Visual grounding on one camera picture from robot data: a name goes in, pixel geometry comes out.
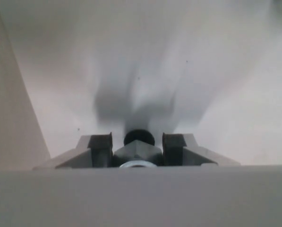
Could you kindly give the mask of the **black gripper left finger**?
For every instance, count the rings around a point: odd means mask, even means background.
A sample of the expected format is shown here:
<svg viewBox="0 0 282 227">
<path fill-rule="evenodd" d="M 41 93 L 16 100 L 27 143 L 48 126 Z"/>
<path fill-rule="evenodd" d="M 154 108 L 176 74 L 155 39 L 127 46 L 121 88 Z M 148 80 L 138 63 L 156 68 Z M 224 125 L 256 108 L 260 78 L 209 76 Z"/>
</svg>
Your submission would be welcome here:
<svg viewBox="0 0 282 227">
<path fill-rule="evenodd" d="M 34 169 L 108 168 L 112 161 L 112 134 L 83 135 L 77 146 Z"/>
</svg>

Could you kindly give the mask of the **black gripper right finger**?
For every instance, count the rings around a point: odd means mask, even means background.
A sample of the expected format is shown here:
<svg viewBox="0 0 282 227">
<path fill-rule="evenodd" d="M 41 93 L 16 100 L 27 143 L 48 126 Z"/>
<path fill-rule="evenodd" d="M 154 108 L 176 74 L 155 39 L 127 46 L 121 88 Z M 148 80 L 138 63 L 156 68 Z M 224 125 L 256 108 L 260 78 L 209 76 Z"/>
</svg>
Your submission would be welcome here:
<svg viewBox="0 0 282 227">
<path fill-rule="evenodd" d="M 198 145 L 192 133 L 162 135 L 166 166 L 239 166 L 240 163 Z"/>
</svg>

